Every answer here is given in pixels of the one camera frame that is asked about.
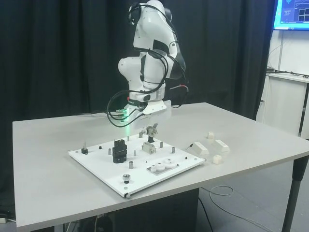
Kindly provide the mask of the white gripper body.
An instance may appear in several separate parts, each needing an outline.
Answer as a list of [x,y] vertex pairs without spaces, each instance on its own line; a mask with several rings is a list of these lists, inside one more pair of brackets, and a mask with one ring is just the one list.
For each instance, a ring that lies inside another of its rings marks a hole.
[[171,117],[171,100],[149,101],[144,109],[139,109],[132,116],[133,119],[139,117],[131,124],[134,129],[141,129],[166,121]]

